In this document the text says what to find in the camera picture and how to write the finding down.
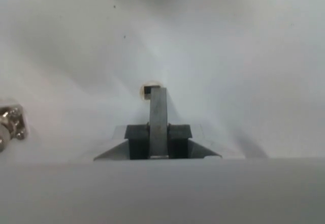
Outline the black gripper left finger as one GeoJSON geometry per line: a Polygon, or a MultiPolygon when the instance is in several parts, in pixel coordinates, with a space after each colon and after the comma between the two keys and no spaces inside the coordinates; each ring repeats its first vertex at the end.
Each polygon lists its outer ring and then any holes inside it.
{"type": "Polygon", "coordinates": [[[95,161],[143,160],[149,155],[149,125],[129,124],[117,126],[110,141],[100,146],[95,161]]]}

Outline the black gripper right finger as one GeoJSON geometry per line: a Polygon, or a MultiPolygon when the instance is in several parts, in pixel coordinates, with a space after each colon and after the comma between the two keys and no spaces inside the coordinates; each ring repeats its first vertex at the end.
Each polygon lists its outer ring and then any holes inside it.
{"type": "Polygon", "coordinates": [[[171,159],[199,159],[222,155],[194,140],[189,124],[168,124],[168,154],[171,159]]]}

